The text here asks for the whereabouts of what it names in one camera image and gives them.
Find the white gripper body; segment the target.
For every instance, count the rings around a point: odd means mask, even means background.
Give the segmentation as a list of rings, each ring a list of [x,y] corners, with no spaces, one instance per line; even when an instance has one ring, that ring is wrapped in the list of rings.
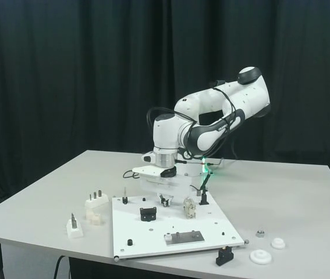
[[[142,176],[140,186],[143,190],[154,192],[158,195],[188,197],[191,192],[193,179],[186,176],[171,178]]]

